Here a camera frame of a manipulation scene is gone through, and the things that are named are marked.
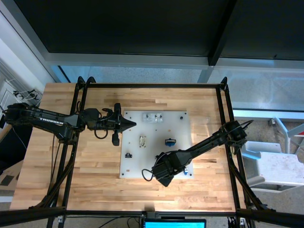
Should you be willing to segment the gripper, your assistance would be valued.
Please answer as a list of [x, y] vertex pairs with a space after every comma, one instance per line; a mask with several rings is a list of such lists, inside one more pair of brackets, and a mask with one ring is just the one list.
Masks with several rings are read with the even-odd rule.
[[103, 108], [103, 112], [107, 112], [106, 116], [102, 117], [102, 126], [103, 130], [105, 131], [105, 136], [101, 139], [105, 139], [108, 136], [108, 131], [113, 131], [112, 135], [112, 144], [114, 146], [119, 146], [120, 140], [118, 133], [120, 131], [120, 125], [121, 125], [121, 131], [126, 131], [127, 129], [130, 129], [132, 127], [136, 126], [136, 122], [133, 122], [129, 119], [124, 118], [121, 116], [121, 104], [116, 103], [114, 104], [114, 110], [109, 108]]
[[174, 178], [174, 170], [155, 170], [155, 178], [164, 187], [168, 187]]

